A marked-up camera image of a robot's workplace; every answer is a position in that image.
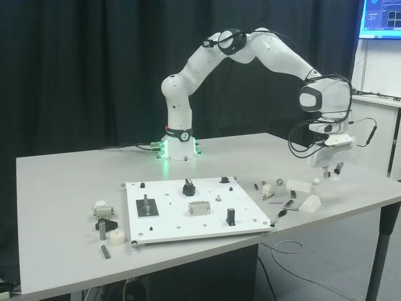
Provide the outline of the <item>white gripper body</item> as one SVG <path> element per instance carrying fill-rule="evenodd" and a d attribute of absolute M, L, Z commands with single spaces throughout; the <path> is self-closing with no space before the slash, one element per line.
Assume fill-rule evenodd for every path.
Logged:
<path fill-rule="evenodd" d="M 306 159 L 307 165 L 313 168 L 332 166 L 353 160 L 357 149 L 352 144 L 324 147 Z"/>

